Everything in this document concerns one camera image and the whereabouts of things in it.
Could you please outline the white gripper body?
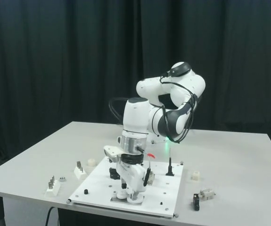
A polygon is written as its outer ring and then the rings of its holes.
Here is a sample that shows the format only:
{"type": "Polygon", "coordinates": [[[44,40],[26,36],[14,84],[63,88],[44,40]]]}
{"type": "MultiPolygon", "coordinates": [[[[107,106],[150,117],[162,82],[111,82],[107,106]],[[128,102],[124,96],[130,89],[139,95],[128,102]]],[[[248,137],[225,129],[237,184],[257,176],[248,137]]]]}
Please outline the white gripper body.
{"type": "Polygon", "coordinates": [[[144,186],[146,170],[140,164],[132,165],[121,161],[116,164],[116,171],[120,175],[121,183],[133,191],[146,190],[144,186]]]}

